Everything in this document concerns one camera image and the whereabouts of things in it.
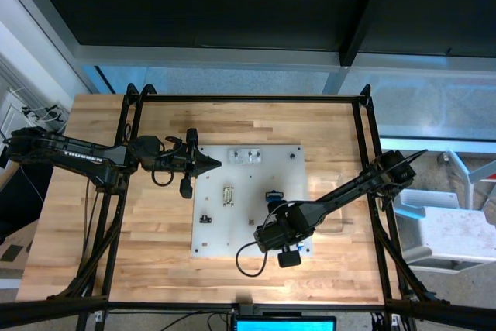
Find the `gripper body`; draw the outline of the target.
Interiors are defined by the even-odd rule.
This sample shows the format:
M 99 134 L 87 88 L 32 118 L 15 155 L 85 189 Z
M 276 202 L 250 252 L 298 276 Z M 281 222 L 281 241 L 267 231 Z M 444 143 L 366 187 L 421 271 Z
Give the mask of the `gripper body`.
M 266 226 L 257 229 L 253 237 L 260 251 L 266 253 L 303 242 L 310 235 L 295 233 L 292 230 L 286 231 L 282 226 Z
M 166 150 L 163 156 L 162 164 L 164 170 L 168 171 L 173 178 L 176 173 L 182 173 L 179 192 L 182 198 L 191 199 L 193 188 L 191 186 L 191 177 L 195 168 L 195 153 L 198 147 L 198 132 L 190 128 L 186 132 L 186 140 L 174 136 L 167 136 L 165 140 L 172 143 L 171 149 Z

